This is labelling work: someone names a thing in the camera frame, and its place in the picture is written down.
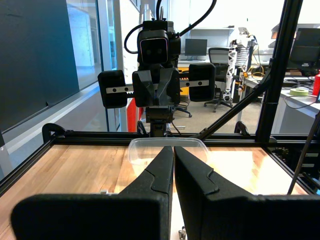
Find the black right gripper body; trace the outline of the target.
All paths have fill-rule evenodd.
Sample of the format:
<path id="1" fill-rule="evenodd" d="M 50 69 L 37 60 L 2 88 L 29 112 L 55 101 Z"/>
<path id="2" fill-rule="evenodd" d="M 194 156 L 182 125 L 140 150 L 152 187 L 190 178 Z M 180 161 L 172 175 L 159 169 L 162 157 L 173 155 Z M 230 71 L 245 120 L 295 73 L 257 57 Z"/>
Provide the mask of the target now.
<path id="1" fill-rule="evenodd" d="M 160 70 L 151 72 L 155 94 L 160 81 Z M 185 73 L 179 72 L 180 89 L 189 88 L 189 99 L 192 102 L 204 102 L 213 99 L 215 92 L 216 70 L 212 63 L 190 64 Z M 105 108 L 123 108 L 127 105 L 128 99 L 135 99 L 132 84 L 125 83 L 122 70 L 103 71 L 98 77 L 99 89 L 102 103 Z"/>

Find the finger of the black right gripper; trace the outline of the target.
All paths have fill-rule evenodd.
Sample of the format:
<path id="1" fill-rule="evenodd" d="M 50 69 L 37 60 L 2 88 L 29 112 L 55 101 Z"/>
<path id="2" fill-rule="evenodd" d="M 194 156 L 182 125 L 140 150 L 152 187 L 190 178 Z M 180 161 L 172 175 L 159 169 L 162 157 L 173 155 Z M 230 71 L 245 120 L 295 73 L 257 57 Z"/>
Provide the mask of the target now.
<path id="1" fill-rule="evenodd" d="M 177 68 L 164 68 L 160 70 L 156 100 L 159 106 L 177 105 L 180 103 L 180 77 Z"/>
<path id="2" fill-rule="evenodd" d="M 133 72 L 132 84 L 137 107 L 142 108 L 159 105 L 158 100 L 156 99 L 156 90 L 150 70 Z"/>

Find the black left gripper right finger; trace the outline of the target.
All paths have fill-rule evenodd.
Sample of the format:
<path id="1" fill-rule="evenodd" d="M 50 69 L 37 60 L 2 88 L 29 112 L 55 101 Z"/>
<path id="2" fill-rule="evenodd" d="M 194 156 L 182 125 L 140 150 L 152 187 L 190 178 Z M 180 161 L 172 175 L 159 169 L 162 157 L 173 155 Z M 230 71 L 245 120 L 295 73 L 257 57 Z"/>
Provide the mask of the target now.
<path id="1" fill-rule="evenodd" d="M 254 195 L 181 146 L 175 186 L 190 240 L 317 240 L 316 195 Z"/>

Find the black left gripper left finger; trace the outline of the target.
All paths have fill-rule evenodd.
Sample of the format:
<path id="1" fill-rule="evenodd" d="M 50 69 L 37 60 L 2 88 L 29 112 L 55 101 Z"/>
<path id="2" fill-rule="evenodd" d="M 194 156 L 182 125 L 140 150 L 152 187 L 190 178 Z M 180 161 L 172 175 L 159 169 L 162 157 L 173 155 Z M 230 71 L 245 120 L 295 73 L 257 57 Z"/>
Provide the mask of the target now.
<path id="1" fill-rule="evenodd" d="M 117 194 L 38 194 L 20 201 L 10 222 L 18 240 L 168 240 L 174 153 L 165 146 Z"/>

